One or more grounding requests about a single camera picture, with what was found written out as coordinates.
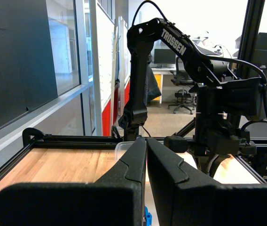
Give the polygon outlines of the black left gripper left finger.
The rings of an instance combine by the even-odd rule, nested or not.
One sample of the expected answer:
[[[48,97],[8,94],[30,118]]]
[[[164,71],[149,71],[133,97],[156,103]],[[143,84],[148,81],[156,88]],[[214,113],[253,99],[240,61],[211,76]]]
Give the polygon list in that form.
[[[0,226],[141,226],[146,140],[94,183],[18,183],[0,191]]]

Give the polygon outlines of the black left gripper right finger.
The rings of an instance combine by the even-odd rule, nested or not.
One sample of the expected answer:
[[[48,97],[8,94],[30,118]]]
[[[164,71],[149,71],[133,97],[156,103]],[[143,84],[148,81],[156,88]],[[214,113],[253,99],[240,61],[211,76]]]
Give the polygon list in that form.
[[[267,184],[221,184],[153,138],[151,190],[162,226],[267,226]]]

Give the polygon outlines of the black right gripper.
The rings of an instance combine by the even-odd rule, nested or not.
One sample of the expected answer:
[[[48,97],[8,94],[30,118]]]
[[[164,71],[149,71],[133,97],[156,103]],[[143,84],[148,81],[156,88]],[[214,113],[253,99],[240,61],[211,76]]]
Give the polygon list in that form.
[[[219,103],[222,97],[221,89],[200,87],[197,90],[195,136],[193,141],[174,134],[165,138],[165,146],[176,153],[183,153],[190,149],[195,155],[197,169],[209,174],[209,154],[255,155],[257,147],[250,139],[250,133],[235,129],[233,125],[221,115],[224,110]]]

